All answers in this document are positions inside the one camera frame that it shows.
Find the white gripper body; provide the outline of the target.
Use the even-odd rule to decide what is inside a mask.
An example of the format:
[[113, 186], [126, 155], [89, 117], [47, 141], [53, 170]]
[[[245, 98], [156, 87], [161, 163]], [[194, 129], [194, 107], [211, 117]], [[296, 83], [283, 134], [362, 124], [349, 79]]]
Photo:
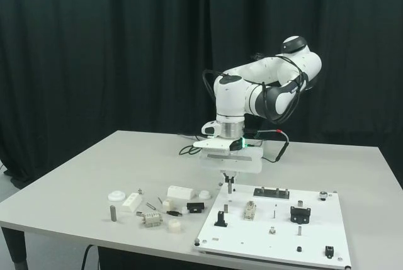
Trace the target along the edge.
[[262, 170], [262, 156], [261, 147], [246, 147], [227, 152], [203, 149], [200, 166], [221, 172], [259, 173]]

